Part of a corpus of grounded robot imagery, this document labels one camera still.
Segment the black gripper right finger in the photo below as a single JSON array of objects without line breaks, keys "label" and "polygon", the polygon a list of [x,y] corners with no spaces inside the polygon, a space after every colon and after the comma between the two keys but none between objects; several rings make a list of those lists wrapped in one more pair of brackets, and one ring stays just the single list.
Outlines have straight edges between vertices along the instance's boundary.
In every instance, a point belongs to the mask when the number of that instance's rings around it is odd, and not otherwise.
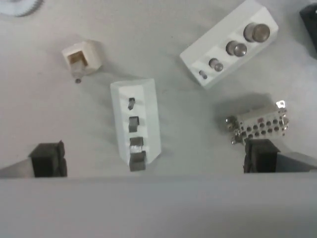
[{"label": "black gripper right finger", "polygon": [[247,139],[243,171],[245,174],[316,172],[317,160],[281,145],[276,146],[269,139]]}]

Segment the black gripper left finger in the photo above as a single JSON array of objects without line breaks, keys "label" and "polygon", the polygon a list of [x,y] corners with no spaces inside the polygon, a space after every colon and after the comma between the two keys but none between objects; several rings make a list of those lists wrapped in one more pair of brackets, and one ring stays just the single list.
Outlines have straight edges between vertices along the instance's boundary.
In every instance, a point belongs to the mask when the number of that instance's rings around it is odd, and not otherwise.
[{"label": "black gripper left finger", "polygon": [[40,143],[28,158],[0,169],[2,179],[67,177],[67,161],[63,141]]}]

